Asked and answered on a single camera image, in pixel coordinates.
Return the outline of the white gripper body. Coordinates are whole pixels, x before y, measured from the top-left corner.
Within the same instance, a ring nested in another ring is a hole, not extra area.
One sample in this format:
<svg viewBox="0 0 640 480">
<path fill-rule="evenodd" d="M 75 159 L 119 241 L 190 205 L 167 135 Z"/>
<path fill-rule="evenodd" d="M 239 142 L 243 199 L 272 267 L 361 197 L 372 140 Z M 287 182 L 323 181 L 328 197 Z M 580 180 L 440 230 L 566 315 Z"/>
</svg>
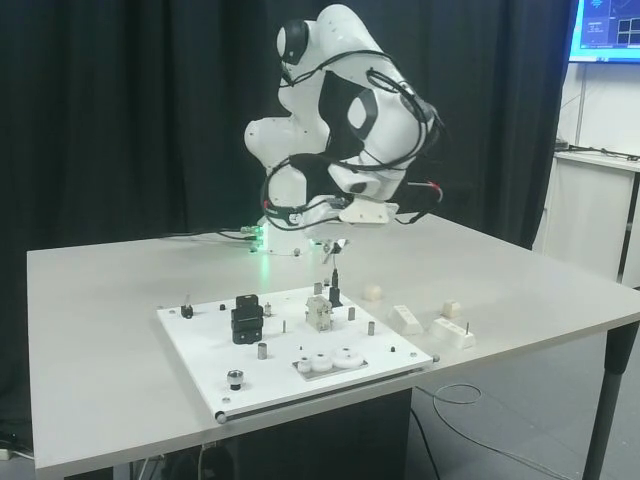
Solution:
<svg viewBox="0 0 640 480">
<path fill-rule="evenodd" d="M 301 225 L 305 237 L 316 242 L 345 239 L 348 226 L 341 222 L 339 214 L 347 205 L 348 201 L 343 197 L 313 197 L 302 214 Z"/>
</svg>

